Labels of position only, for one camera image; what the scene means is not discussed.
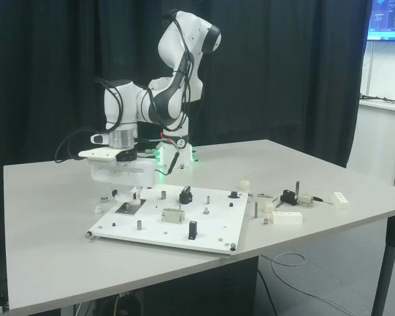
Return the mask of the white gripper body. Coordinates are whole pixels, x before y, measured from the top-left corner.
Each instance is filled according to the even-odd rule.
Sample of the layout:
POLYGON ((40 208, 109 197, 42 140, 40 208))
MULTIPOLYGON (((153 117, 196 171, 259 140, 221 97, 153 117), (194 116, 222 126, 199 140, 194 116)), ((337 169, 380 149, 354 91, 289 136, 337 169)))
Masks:
POLYGON ((92 178, 96 182, 116 185, 154 185, 156 160, 90 161, 92 178))

